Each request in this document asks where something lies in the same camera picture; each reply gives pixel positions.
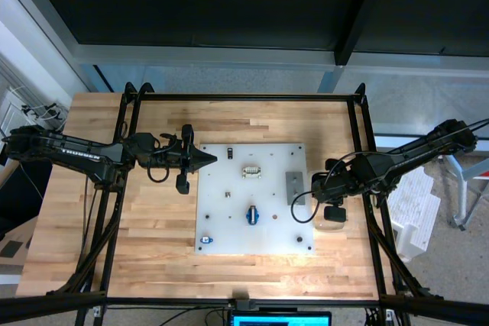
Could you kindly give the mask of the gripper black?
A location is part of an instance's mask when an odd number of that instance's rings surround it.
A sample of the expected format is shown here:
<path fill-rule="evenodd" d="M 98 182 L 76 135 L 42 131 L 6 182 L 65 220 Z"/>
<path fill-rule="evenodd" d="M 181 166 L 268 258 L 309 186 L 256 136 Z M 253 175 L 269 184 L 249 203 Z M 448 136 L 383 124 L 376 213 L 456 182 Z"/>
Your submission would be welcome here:
<path fill-rule="evenodd" d="M 191 171 L 191 159 L 194 148 L 194 130 L 191 124 L 182 126 L 181 138 L 178 139 L 173 135 L 169 139 L 169 150 L 167 151 L 167 168 L 178 169 L 180 172 L 176 176 L 176 190 L 180 194 L 189 193 L 189 182 L 187 174 Z M 195 170 L 202 169 L 205 166 L 216 163 L 216 156 L 205 152 L 204 150 L 195 149 Z"/>
<path fill-rule="evenodd" d="M 335 223 L 346 222 L 346 209 L 343 199 L 355 189 L 355 179 L 346 170 L 342 173 L 314 173 L 311 189 L 313 197 L 319 204 L 324 204 L 323 217 Z"/>

